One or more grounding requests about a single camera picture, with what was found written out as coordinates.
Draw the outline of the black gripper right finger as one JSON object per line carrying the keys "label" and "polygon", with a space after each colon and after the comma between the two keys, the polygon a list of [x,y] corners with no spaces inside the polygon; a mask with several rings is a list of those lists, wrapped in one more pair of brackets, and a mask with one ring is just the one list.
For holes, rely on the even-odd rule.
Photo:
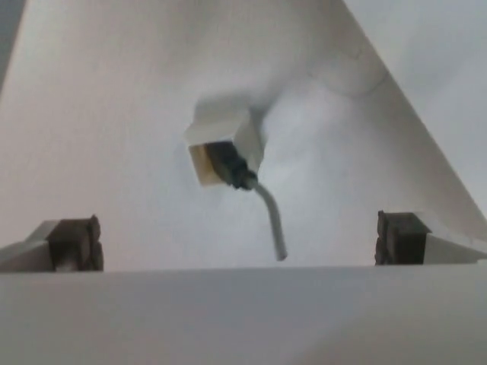
{"label": "black gripper right finger", "polygon": [[376,265],[455,265],[479,261],[479,241],[424,213],[377,215]]}

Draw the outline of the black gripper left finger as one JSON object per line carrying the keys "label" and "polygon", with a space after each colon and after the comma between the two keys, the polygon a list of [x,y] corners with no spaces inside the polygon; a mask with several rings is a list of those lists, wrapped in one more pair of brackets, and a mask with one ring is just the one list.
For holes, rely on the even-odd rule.
{"label": "black gripper left finger", "polygon": [[1,271],[103,271],[100,235],[94,215],[44,221],[25,240],[1,248]]}

